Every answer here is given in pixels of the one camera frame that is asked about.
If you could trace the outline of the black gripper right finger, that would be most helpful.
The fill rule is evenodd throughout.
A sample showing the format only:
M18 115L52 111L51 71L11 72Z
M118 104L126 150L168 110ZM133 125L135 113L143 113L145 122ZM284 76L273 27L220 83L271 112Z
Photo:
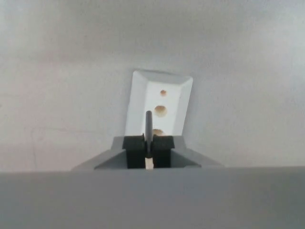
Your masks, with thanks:
M152 163L159 168L206 168L223 165L186 146L183 136L157 136L152 142Z

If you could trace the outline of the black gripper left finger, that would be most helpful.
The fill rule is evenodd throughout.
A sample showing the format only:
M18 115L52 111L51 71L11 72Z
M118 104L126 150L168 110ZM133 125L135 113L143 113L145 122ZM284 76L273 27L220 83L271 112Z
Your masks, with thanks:
M110 149L75 166L73 170L146 169L144 136L117 136Z

